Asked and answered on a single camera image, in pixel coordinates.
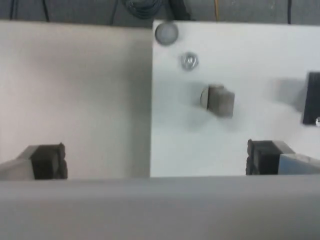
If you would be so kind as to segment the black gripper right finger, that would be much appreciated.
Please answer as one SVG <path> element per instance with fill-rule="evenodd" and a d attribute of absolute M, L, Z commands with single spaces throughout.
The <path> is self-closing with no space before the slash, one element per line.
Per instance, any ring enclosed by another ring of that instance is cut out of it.
<path fill-rule="evenodd" d="M 318 159 L 294 152 L 285 142 L 248 140 L 247 175 L 319 175 Z"/>

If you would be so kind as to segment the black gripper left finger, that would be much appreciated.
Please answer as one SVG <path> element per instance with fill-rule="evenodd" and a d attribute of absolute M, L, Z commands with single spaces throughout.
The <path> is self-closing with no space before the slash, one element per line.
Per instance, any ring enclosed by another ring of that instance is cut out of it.
<path fill-rule="evenodd" d="M 63 143 L 29 145 L 15 159 L 0 164 L 1 180 L 66 180 L 68 166 Z"/>

